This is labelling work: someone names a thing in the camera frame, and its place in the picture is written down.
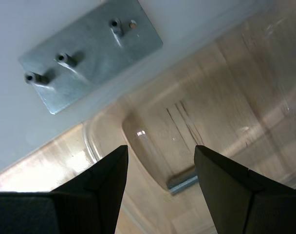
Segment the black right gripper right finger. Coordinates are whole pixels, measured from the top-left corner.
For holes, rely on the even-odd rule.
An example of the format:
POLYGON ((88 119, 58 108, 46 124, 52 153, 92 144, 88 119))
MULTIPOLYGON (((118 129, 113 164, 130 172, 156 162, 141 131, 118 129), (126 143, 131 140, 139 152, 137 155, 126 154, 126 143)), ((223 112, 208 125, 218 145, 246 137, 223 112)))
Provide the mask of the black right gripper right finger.
POLYGON ((296 190, 205 147, 195 169, 217 233, 296 234, 296 190))

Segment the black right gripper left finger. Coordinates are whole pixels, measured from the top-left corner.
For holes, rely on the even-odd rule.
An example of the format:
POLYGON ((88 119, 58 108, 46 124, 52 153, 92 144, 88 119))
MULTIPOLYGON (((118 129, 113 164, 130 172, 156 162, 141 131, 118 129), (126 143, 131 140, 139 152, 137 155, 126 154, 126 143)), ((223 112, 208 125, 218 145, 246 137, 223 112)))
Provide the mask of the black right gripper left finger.
POLYGON ((129 154, 121 145, 50 192, 0 192, 0 234, 113 234, 129 154))

